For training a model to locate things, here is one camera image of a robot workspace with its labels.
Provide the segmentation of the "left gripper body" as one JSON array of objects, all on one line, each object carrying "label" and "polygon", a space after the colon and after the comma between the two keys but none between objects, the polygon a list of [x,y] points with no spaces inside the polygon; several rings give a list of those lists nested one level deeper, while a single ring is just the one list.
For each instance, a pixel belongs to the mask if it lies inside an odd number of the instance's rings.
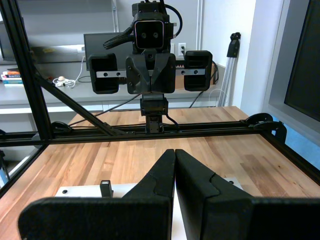
[{"label": "left gripper body", "polygon": [[[145,56],[146,67],[150,76],[151,92],[145,94],[171,94],[152,92],[152,73],[155,67],[156,54],[153,50],[144,51],[141,55]],[[119,70],[117,58],[114,53],[105,56],[90,56],[88,59],[92,89],[96,94],[114,94],[119,91],[121,84],[127,85],[126,78],[126,59],[125,69]],[[211,85],[212,74],[212,54],[207,51],[187,51],[182,67],[176,65],[175,56],[175,90],[176,77],[183,78],[183,87],[186,91],[197,92],[206,91]]]}]

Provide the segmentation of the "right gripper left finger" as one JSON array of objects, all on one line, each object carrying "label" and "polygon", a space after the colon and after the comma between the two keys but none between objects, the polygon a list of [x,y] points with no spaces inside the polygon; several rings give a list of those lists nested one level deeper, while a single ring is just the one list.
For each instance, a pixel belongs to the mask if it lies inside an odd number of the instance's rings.
[{"label": "right gripper left finger", "polygon": [[123,197],[47,197],[19,215],[23,240],[169,240],[175,151],[166,150]]}]

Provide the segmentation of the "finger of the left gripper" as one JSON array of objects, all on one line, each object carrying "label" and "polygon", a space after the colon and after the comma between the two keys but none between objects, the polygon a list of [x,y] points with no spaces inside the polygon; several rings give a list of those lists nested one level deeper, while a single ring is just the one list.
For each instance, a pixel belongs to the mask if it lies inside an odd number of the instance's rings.
[{"label": "finger of the left gripper", "polygon": [[151,78],[146,58],[141,54],[129,55],[125,61],[126,82],[129,94],[148,94],[151,92]]},{"label": "finger of the left gripper", "polygon": [[152,93],[173,93],[175,91],[175,55],[157,53],[151,76]]}]

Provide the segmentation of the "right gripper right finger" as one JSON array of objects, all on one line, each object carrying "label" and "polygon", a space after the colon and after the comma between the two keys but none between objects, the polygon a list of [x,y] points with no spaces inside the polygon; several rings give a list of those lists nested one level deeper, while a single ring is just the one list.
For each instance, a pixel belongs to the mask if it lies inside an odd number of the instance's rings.
[{"label": "right gripper right finger", "polygon": [[317,198],[255,197],[182,149],[176,190],[189,240],[317,240]]}]

